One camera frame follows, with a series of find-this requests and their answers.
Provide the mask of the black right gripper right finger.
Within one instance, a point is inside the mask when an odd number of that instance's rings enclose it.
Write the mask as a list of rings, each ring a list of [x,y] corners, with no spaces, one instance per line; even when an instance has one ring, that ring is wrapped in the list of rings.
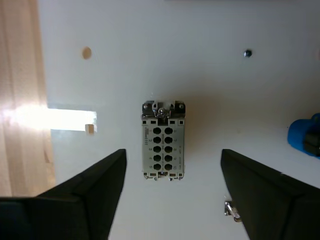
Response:
[[[251,240],[318,240],[320,190],[231,149],[221,153],[225,216]]]

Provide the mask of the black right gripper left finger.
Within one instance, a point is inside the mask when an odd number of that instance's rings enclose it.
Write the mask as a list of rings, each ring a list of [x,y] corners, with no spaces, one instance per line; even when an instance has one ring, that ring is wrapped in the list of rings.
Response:
[[[1,197],[2,240],[107,240],[123,191],[127,152],[119,149],[34,197]]]

